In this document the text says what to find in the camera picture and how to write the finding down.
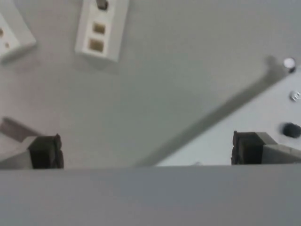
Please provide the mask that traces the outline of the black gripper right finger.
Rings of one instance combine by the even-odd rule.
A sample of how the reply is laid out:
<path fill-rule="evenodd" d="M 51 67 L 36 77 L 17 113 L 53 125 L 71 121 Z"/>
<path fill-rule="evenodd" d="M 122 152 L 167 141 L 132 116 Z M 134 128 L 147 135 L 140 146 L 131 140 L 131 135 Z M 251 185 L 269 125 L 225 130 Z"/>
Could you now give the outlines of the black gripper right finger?
<path fill-rule="evenodd" d="M 300 164 L 301 151 L 278 144 L 266 132 L 233 133 L 232 165 Z"/>

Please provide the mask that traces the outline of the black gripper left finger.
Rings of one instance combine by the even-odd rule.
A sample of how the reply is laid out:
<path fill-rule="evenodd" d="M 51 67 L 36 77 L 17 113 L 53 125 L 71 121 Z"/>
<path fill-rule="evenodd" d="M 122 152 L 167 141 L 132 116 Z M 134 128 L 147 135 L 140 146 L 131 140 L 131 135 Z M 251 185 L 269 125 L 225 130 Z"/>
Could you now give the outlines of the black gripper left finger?
<path fill-rule="evenodd" d="M 2 170 L 63 169 L 64 158 L 61 137 L 31 136 L 16 148 L 0 154 Z"/>

